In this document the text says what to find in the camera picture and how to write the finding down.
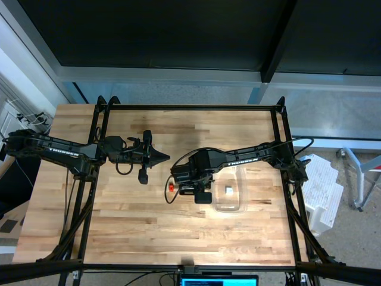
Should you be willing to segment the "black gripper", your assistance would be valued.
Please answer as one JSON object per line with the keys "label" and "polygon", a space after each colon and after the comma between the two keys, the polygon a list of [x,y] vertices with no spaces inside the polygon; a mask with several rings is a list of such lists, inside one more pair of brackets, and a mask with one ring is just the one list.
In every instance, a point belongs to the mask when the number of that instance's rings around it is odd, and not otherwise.
{"label": "black gripper", "polygon": [[201,181],[192,181],[192,193],[196,204],[211,204],[212,193],[208,192],[211,189],[212,179],[204,179]]}
{"label": "black gripper", "polygon": [[127,139],[133,142],[133,145],[127,148],[129,162],[141,165],[138,172],[138,181],[143,185],[147,185],[148,168],[152,169],[154,166],[170,160],[170,156],[152,148],[152,133],[150,130],[143,132],[142,140],[134,137],[128,137]]}

